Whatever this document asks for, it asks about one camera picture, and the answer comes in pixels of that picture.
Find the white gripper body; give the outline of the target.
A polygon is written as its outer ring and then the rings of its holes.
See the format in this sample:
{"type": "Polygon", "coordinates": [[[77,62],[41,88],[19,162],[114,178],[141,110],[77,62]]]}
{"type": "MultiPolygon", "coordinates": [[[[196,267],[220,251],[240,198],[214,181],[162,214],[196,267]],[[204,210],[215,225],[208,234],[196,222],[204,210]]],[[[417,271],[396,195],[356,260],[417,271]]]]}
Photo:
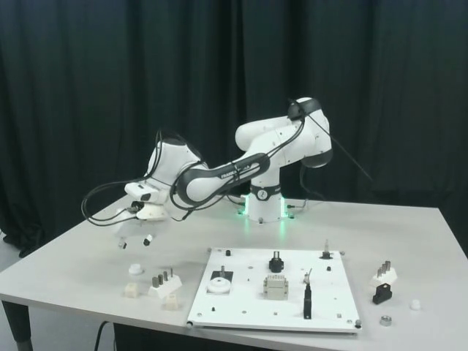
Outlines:
{"type": "Polygon", "coordinates": [[[138,207],[127,207],[118,208],[115,211],[117,216],[115,220],[115,237],[119,239],[125,239],[130,236],[141,235],[146,237],[147,235],[154,235],[154,229],[158,224],[163,223],[163,218],[153,219],[143,214],[140,218],[140,212],[144,211],[144,208],[138,207]]]}

